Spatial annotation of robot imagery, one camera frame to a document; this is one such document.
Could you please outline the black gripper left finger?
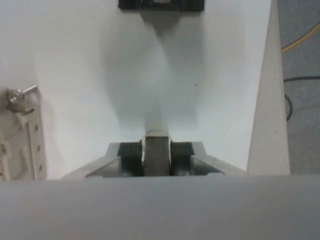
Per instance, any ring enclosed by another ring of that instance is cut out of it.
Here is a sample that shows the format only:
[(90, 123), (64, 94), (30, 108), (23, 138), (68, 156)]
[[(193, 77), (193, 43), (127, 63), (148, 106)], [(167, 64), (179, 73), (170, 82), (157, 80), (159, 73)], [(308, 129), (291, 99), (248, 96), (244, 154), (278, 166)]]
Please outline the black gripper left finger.
[(122, 178), (144, 175), (142, 143), (113, 142), (104, 156), (68, 173), (65, 178)]

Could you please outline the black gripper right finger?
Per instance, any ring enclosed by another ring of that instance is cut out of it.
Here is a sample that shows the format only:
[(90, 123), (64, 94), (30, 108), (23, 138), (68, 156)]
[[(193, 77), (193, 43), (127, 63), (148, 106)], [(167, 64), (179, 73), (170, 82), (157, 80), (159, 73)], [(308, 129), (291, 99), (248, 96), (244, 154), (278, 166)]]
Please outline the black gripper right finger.
[(234, 165), (207, 154), (200, 141), (170, 143), (171, 176), (246, 176), (248, 173)]

